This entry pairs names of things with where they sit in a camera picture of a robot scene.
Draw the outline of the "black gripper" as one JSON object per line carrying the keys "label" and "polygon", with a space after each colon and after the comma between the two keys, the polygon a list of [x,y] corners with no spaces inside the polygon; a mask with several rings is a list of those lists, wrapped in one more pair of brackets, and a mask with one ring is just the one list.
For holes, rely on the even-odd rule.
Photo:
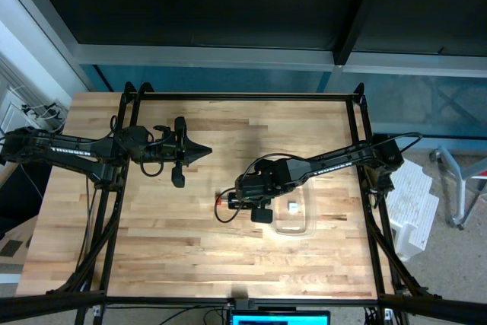
{"label": "black gripper", "polygon": [[241,174],[235,180],[234,208],[250,210],[254,223],[272,223],[273,211],[268,208],[272,188],[272,178],[268,174]]}
{"label": "black gripper", "polygon": [[193,142],[186,136],[186,133],[186,121],[182,116],[178,116],[174,121],[174,132],[169,139],[170,143],[164,151],[164,161],[174,163],[171,171],[171,181],[176,188],[185,187],[183,165],[188,167],[200,158],[212,153],[210,147]]}

